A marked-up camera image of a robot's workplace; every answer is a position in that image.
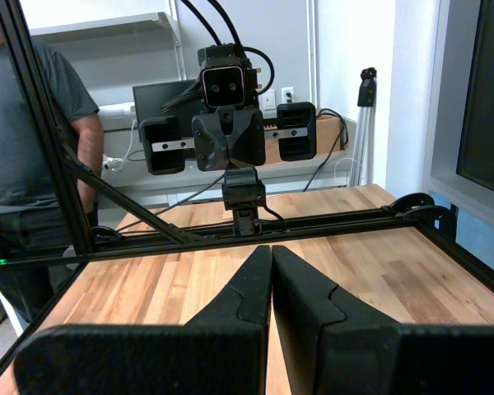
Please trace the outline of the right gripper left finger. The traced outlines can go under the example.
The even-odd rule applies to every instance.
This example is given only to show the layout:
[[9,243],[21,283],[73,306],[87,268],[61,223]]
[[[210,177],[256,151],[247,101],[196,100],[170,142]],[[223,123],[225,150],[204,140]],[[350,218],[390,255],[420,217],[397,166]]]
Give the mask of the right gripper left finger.
[[62,325],[16,354],[21,394],[262,394],[271,249],[258,246],[184,325]]

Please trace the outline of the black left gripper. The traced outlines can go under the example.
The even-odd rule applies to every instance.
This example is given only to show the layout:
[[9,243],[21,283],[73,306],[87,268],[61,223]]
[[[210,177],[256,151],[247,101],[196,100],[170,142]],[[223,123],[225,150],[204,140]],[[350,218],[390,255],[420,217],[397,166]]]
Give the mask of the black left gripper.
[[195,114],[181,122],[175,116],[147,118],[139,125],[150,174],[176,174],[185,161],[201,171],[265,165],[267,143],[276,142],[280,161],[310,160],[317,154],[316,108],[310,102],[279,105],[274,128],[259,109],[225,107]]

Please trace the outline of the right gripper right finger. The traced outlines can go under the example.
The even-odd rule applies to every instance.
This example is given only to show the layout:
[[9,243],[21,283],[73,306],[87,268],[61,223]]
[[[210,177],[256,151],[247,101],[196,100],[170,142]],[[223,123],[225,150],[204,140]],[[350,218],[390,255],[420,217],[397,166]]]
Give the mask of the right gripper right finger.
[[273,270],[294,394],[494,394],[494,326],[400,323],[284,246]]

